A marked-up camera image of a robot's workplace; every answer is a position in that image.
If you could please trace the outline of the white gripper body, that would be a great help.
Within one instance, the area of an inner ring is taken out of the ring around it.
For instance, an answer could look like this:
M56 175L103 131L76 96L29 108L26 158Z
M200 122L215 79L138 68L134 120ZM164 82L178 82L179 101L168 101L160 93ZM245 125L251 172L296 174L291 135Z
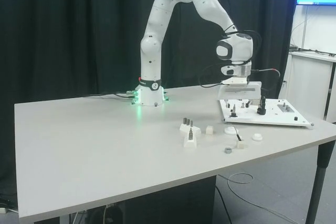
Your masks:
M223 83L219 87L218 100L260 100L261 98L260 81L252 81L248 83Z

